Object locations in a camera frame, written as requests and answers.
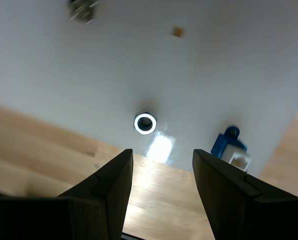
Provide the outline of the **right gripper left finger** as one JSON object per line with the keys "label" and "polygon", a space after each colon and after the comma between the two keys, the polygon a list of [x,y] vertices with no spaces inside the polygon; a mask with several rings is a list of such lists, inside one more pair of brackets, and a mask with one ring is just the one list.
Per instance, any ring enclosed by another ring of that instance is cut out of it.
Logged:
{"label": "right gripper left finger", "polygon": [[119,240],[133,167],[125,149],[57,197],[0,196],[0,240]]}

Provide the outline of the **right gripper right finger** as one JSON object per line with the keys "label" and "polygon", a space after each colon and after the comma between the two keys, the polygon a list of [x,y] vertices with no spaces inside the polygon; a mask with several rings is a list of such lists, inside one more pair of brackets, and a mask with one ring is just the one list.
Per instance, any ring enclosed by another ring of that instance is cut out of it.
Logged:
{"label": "right gripper right finger", "polygon": [[202,150],[192,168],[217,240],[298,240],[298,197]]}

